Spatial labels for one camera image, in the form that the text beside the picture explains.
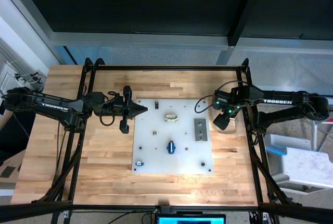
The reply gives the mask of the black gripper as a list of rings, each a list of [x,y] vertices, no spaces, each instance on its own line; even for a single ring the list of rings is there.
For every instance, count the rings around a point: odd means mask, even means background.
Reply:
[[[104,123],[104,126],[111,126],[115,121],[116,116],[122,117],[119,129],[122,133],[129,133],[128,119],[132,119],[142,113],[148,111],[147,107],[137,104],[132,101],[132,90],[130,86],[123,88],[123,95],[110,91],[114,98],[104,103],[104,116],[111,116],[111,123]]]
[[[225,130],[231,118],[235,118],[239,111],[245,106],[239,95],[239,87],[232,88],[231,92],[216,90],[213,94],[213,109],[220,110],[213,123],[220,130]]]

